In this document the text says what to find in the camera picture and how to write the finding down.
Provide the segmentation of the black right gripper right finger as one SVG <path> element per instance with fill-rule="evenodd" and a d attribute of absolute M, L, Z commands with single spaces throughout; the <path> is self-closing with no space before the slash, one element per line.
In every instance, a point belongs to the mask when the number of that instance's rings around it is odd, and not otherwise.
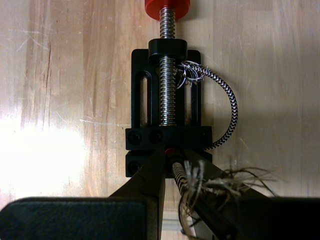
<path fill-rule="evenodd" d="M 258 167 L 220 169 L 186 150 L 191 179 L 192 231 L 199 240 L 317 240 L 320 200 L 285 197 L 269 187 L 270 172 Z"/>

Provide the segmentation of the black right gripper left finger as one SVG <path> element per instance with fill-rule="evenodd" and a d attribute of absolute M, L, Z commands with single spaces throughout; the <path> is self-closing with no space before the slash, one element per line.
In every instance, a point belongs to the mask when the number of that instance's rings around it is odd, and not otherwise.
<path fill-rule="evenodd" d="M 3 240 L 159 240 L 166 157 L 155 151 L 109 197 L 26 197 L 0 212 Z"/>

